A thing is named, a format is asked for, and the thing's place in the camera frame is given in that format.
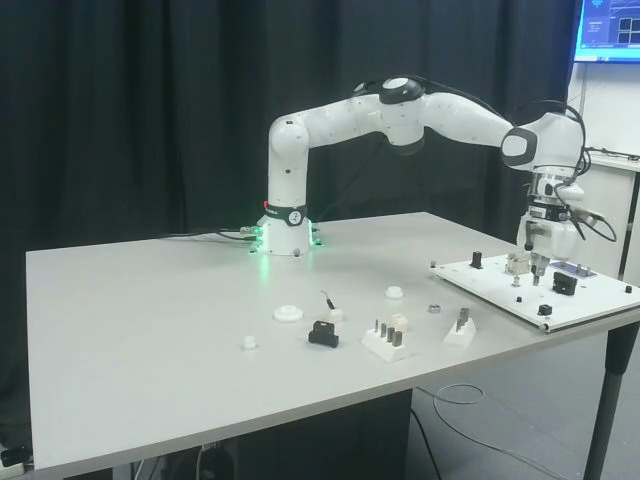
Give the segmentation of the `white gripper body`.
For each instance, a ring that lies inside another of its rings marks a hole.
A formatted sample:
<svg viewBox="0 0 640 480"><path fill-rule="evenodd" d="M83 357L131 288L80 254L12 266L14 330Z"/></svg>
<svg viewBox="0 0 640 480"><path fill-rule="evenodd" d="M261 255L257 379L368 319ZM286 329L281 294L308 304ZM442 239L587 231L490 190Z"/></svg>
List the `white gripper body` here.
<svg viewBox="0 0 640 480"><path fill-rule="evenodd" d="M570 221L551 221L525 214L520 220L516 245L551 260L567 261L579 239L578 230Z"/></svg>

